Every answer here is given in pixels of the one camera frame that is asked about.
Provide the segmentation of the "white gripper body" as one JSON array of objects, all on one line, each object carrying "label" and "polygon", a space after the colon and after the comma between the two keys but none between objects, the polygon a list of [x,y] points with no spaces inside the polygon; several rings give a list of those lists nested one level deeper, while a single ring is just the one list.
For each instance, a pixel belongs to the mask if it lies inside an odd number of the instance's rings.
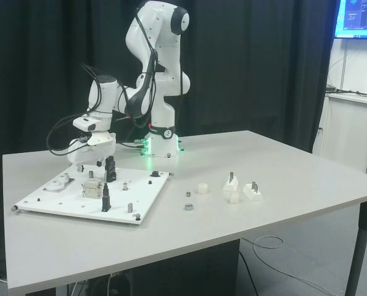
[{"label": "white gripper body", "polygon": [[106,144],[87,146],[83,138],[77,138],[71,140],[69,146],[68,161],[73,165],[79,165],[85,162],[103,162],[115,153],[116,142],[113,139]]}]

